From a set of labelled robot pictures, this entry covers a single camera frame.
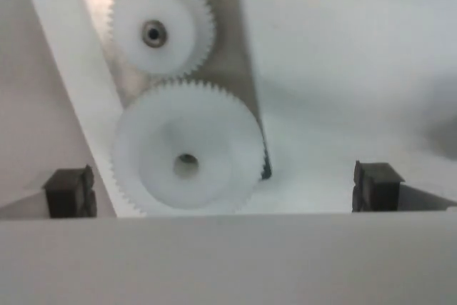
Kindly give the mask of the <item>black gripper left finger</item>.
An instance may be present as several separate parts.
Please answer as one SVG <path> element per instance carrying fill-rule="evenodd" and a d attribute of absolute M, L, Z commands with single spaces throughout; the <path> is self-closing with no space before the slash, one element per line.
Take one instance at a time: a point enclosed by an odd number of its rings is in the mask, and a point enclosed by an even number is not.
<path fill-rule="evenodd" d="M 22 189 L 1 191 L 3 219 L 96 217 L 94 171 L 89 165 L 41 172 Z"/>

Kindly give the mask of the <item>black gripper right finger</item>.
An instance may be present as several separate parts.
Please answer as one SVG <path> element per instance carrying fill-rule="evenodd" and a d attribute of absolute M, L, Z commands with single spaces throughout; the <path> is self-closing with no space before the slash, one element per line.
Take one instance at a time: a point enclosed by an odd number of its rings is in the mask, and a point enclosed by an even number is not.
<path fill-rule="evenodd" d="M 456 202 L 406 184 L 388 163 L 357 161 L 353 172 L 352 212 L 452 211 Z"/>

